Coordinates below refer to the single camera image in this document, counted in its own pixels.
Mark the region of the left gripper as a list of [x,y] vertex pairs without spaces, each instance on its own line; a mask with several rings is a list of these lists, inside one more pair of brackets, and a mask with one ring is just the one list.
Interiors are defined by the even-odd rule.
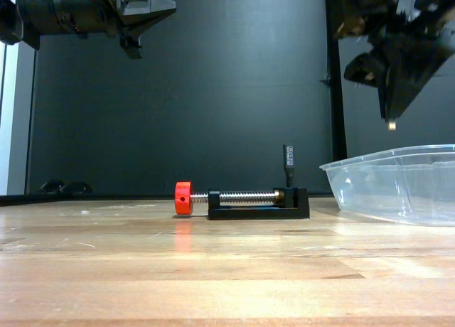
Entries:
[[176,12],[173,0],[106,0],[109,23],[130,59],[141,59],[140,34]]

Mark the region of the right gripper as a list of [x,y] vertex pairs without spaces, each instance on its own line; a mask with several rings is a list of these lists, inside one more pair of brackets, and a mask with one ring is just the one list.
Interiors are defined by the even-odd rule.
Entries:
[[385,24],[347,21],[344,36],[367,36],[373,49],[360,54],[345,68],[344,78],[379,87],[384,121],[396,121],[429,80],[451,57],[451,34],[427,36],[389,30]]

